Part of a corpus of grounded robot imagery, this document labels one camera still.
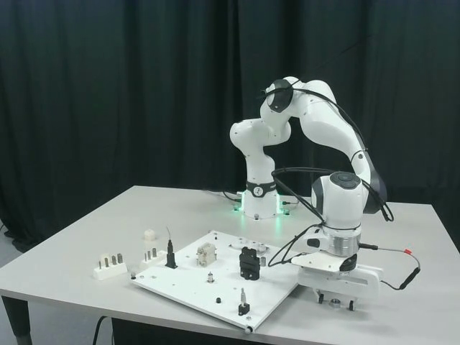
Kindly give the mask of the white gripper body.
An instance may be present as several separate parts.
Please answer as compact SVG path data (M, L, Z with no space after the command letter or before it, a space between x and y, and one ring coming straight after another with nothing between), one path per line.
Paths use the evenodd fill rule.
M354 270L330 275L305 268L298 271L298 283L314 290L328 291L351 297L378 297L382 269L358 264Z

